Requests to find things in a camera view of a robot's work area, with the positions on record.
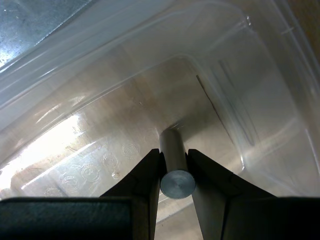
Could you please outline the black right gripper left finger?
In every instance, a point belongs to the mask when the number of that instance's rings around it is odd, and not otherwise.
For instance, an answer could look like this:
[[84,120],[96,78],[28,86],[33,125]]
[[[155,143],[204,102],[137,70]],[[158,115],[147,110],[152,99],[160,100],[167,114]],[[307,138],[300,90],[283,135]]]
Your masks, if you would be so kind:
[[15,197],[0,202],[3,240],[152,240],[164,155],[152,149],[99,197]]

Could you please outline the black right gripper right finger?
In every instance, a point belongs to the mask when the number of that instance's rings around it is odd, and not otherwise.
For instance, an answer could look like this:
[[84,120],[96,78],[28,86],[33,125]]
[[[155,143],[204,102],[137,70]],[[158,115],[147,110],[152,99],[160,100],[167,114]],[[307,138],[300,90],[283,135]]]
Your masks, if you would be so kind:
[[187,153],[192,199],[205,240],[318,240],[320,200],[277,197],[196,149]]

